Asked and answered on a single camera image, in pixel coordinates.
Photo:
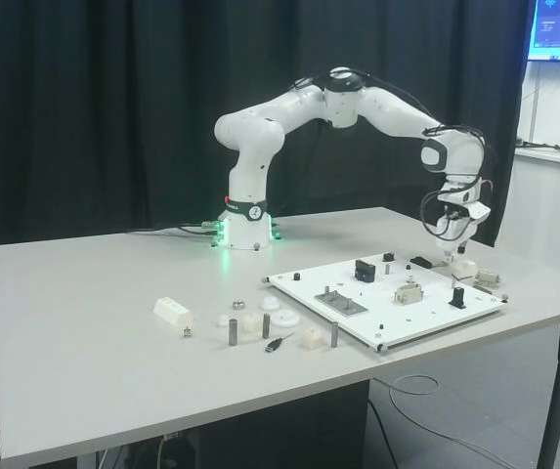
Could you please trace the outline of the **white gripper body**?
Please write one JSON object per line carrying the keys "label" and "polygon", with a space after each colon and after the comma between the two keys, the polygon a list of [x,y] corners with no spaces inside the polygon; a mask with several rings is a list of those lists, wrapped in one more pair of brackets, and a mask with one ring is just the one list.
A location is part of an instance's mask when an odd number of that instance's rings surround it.
{"label": "white gripper body", "polygon": [[445,253],[456,253],[469,238],[469,218],[442,216],[436,225],[436,243]]}

